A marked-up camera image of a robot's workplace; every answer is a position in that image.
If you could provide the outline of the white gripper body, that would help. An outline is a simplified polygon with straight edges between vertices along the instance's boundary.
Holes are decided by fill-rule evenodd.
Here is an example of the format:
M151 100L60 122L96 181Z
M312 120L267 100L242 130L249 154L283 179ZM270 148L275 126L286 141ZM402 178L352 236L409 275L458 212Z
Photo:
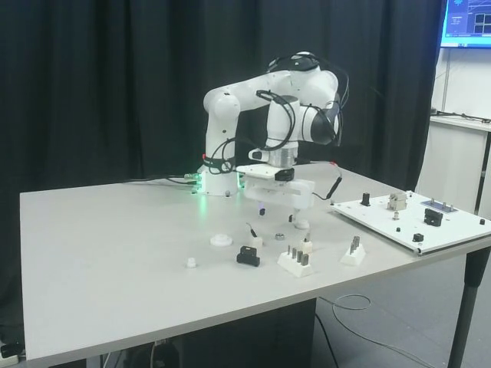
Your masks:
M283 205L294 209L308 209L313 206L315 182L294 179L289 182L248 178L244 194L248 199Z

